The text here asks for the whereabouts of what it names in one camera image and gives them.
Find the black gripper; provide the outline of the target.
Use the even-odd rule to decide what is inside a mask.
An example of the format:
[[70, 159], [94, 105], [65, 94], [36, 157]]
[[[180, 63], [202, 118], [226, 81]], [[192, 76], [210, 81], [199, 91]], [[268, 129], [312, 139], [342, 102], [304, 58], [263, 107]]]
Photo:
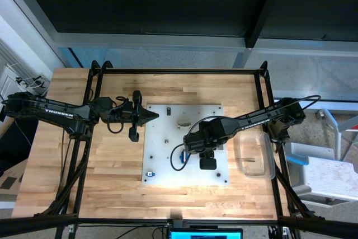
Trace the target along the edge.
[[[139, 141], [137, 127], [139, 125], [139, 107], [141, 104], [142, 95], [140, 91], [136, 90], [133, 92], [132, 101], [127, 100], [126, 104], [123, 106], [123, 123], [131, 124], [131, 127], [129, 128], [129, 139], [132, 142]], [[142, 107], [142, 115], [145, 116], [142, 118], [142, 125], [159, 118], [157, 113], [147, 110], [144, 107]]]
[[221, 146], [198, 149], [196, 150], [196, 154], [198, 154], [200, 158], [215, 158], [216, 150], [221, 150]]

